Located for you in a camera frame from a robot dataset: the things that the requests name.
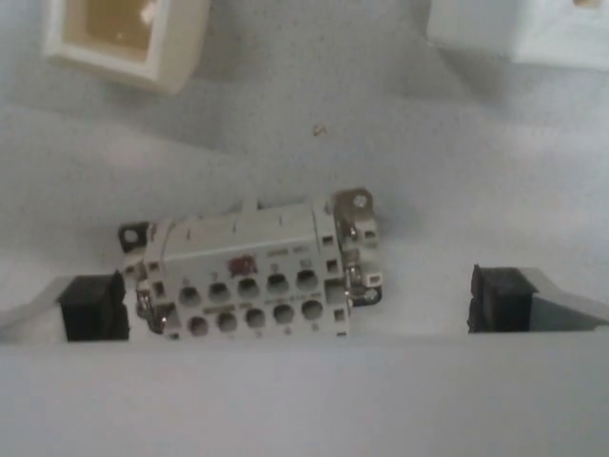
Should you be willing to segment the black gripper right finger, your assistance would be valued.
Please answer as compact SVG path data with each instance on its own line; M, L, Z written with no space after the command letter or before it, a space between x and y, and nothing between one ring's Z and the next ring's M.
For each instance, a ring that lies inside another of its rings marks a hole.
M538 268L482 267L471 276L470 333L595 331L608 306L557 286Z

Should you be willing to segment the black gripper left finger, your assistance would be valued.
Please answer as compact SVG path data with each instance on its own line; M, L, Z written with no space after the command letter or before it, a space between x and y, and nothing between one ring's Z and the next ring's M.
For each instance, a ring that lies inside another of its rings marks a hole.
M3 343L126 341L130 325L122 275L60 276L31 301L1 312Z

